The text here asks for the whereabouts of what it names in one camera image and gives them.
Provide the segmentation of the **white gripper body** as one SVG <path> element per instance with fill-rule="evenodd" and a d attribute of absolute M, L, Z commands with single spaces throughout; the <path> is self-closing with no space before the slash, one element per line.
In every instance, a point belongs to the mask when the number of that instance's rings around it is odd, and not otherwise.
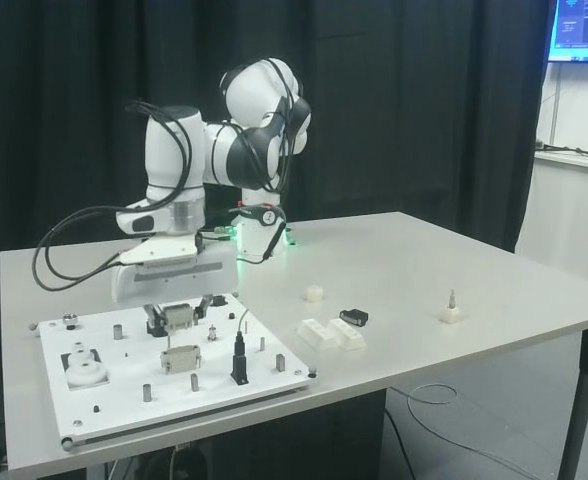
<path fill-rule="evenodd" d="M 230 293 L 238 285 L 235 248 L 206 248 L 190 259 L 118 267 L 111 296 L 117 305 L 163 304 Z"/>

